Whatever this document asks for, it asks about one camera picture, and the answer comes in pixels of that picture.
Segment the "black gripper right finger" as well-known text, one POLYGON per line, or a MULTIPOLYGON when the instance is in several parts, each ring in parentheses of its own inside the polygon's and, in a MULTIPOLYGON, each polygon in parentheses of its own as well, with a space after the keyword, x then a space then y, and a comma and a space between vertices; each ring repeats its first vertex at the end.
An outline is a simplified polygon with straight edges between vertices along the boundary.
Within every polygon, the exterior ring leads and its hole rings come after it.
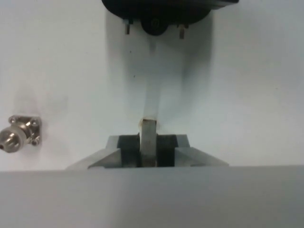
POLYGON ((157 166, 205 167, 229 164, 197 148, 191 147, 185 134, 157 135, 157 166))

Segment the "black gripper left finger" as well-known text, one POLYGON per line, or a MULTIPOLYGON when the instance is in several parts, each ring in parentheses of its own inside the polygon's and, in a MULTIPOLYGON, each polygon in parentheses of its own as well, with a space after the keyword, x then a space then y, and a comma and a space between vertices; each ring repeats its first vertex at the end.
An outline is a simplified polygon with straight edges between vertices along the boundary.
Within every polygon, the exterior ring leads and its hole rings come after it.
POLYGON ((140 136, 111 135, 103 149, 69 165, 67 170, 136 168, 140 166, 140 136))

